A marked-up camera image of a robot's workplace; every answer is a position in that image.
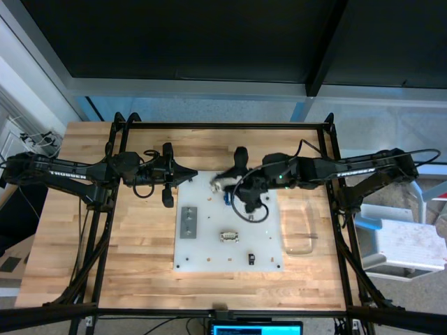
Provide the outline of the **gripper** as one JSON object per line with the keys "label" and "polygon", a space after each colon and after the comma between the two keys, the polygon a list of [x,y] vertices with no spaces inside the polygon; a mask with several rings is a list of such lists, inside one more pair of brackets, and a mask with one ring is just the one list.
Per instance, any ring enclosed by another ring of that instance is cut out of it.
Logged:
{"label": "gripper", "polygon": [[261,208],[264,208],[264,212],[268,214],[269,210],[261,200],[261,194],[268,191],[265,177],[261,175],[262,168],[249,169],[247,167],[249,155],[246,147],[238,147],[233,158],[234,166],[218,174],[215,180],[231,180],[231,183],[224,186],[223,191],[229,194],[235,213],[240,214],[240,210],[235,205],[235,200],[238,199],[243,204],[246,214],[253,214]]}
{"label": "gripper", "polygon": [[[163,144],[162,154],[155,149],[147,149],[143,154],[151,159],[139,165],[134,178],[134,194],[138,198],[147,199],[153,195],[156,185],[163,185],[162,203],[166,208],[173,208],[174,198],[171,188],[178,187],[186,181],[192,182],[193,178],[198,176],[198,171],[174,161],[173,146],[170,142]],[[147,195],[141,195],[137,191],[138,186],[150,186],[151,191]]]}

